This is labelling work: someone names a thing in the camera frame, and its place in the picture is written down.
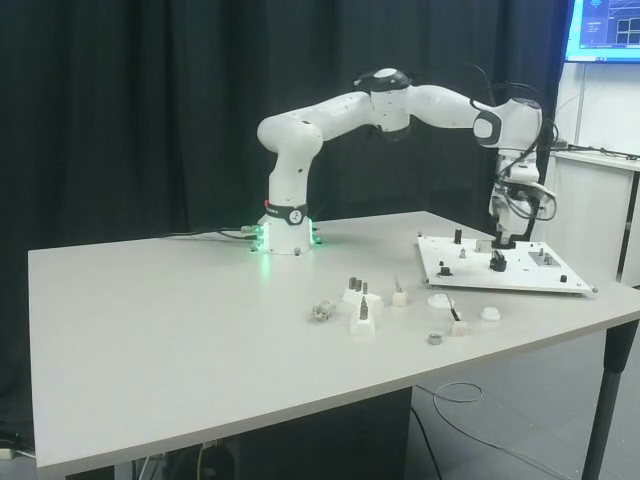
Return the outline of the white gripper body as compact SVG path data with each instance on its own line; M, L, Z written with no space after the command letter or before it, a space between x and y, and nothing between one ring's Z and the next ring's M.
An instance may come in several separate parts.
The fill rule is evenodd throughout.
M489 213L496 230L503 235L524 235L531 215L531 203L526 196L512 198L507 191L495 185L489 203Z

